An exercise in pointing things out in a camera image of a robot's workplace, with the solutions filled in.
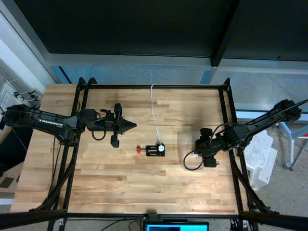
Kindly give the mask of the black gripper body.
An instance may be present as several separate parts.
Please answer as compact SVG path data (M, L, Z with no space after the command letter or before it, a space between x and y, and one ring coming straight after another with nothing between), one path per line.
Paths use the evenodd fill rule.
M212 129L200 129L200 138L194 143L195 153L203 158L204 167L216 167L217 162L214 156L219 151L227 151L227 143L222 135L217 133L215 138L212 138Z
M122 106L119 103L116 103L114 106L114 112L110 110L101 109L101 112L105 113L104 117L100 117L94 121L92 127L92 137L96 141L101 141L105 138L108 131L113 132L111 136L110 144L113 147L119 147L118 134L120 133L120 118L122 117ZM102 138L96 138L94 135L95 131L103 131Z

